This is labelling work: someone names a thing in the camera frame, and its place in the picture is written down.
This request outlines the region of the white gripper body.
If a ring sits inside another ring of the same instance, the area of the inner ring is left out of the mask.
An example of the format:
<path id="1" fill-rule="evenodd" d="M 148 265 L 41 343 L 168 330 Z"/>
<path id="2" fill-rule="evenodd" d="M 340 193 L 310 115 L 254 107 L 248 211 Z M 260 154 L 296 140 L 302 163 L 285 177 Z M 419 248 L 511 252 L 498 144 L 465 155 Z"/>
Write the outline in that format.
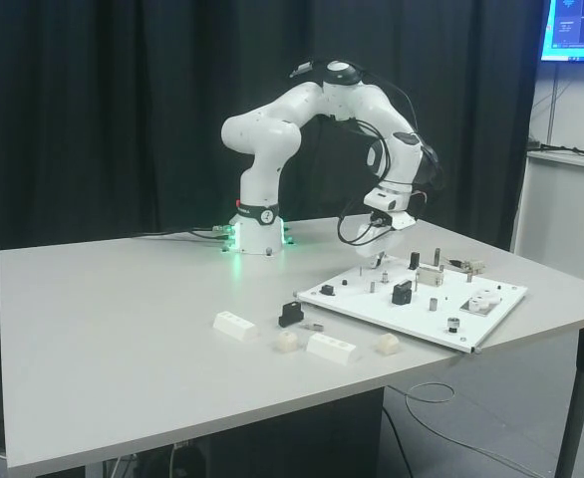
<path id="1" fill-rule="evenodd" d="M 417 220 L 407 211 L 387 213 L 374 210 L 357 230 L 356 251 L 362 257 L 387 253 L 403 242 L 406 231 L 416 223 Z"/>

